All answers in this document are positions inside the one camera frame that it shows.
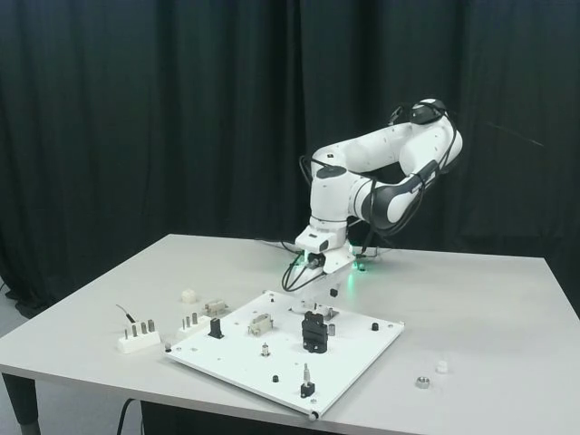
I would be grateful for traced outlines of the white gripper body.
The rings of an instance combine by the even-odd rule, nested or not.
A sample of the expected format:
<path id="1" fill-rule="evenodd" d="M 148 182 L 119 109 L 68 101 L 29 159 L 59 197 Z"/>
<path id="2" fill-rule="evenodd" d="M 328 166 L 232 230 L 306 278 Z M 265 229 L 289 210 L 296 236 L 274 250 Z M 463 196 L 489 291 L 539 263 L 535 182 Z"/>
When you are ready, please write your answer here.
<path id="1" fill-rule="evenodd" d="M 350 266 L 355 260 L 355 255 L 349 246 L 341 246 L 323 253 L 313 254 L 313 260 L 325 275 L 331 275 Z"/>

